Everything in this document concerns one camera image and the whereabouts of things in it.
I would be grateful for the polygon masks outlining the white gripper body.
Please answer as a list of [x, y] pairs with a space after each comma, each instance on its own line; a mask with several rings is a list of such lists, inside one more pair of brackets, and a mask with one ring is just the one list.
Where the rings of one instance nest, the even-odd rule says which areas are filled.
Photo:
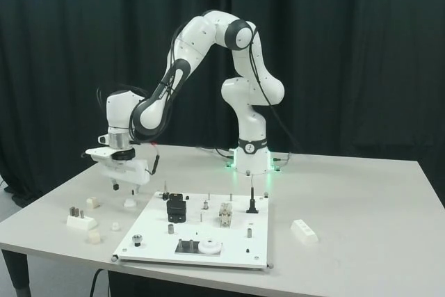
[[143, 159], [130, 161], [105, 160], [99, 162], [102, 174], [107, 178], [119, 182], [127, 182], [135, 185], [145, 185], [149, 182], [148, 164]]

